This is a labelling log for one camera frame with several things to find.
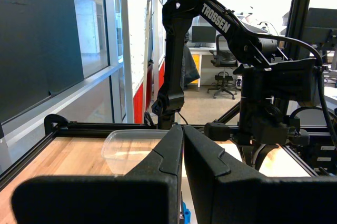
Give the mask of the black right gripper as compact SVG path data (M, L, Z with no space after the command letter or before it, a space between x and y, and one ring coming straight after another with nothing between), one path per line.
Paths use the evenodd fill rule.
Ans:
M297 102L301 107L316 105L316 65L313 59L280 62L270 69L260 69L246 64L240 65L234 74L242 76L240 120L238 131L232 133L225 122L207 123L204 133L214 141L228 140L241 145L241 159L252 165L254 146L251 139L261 144L257 152L256 168L260 169L264 159L278 145L288 139L301 138L300 123L286 116L272 104L271 99Z

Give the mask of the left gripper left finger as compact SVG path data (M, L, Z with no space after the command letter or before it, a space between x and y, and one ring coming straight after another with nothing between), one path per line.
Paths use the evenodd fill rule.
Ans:
M39 176L12 194L18 223L178 223L183 130L173 126L124 176Z

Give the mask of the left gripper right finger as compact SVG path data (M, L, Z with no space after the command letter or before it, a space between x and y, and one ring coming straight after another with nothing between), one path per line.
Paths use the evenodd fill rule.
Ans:
M267 177L184 127L198 223L336 223L335 177Z

